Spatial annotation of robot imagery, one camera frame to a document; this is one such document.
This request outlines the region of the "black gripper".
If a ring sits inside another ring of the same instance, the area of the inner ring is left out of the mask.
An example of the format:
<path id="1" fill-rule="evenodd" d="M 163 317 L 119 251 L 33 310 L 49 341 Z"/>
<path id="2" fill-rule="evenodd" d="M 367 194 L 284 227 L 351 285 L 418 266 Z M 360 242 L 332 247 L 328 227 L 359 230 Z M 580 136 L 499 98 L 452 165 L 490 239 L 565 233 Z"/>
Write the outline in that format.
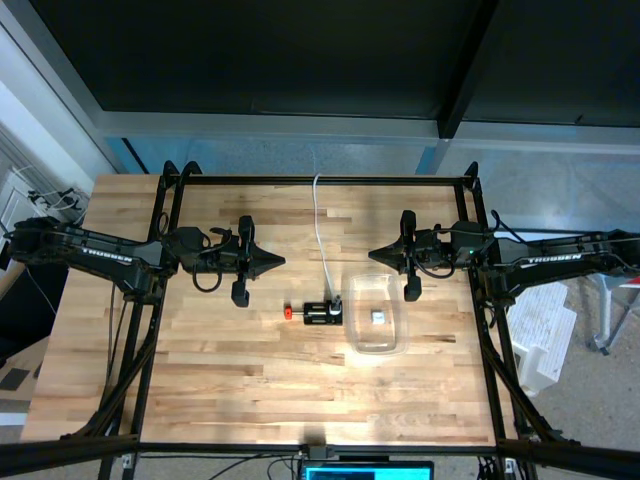
<path id="1" fill-rule="evenodd" d="M 441 264 L 436 235 L 431 230 L 417 230 L 416 214 L 404 210 L 400 220 L 400 238 L 395 242 L 372 250 L 369 259 L 406 276 L 404 300 L 415 302 L 422 293 L 417 271 L 425 272 Z"/>
<path id="2" fill-rule="evenodd" d="M 244 215 L 239 218 L 237 235 L 221 227 L 213 227 L 212 232 L 221 237 L 220 242 L 214 246 L 217 270 L 220 274 L 237 275 L 237 279 L 232 283 L 231 299 L 237 307 L 248 307 L 250 294 L 246 282 L 250 275 L 259 277 L 283 266 L 286 264 L 285 258 L 253 244 L 254 222 L 251 216 Z"/>

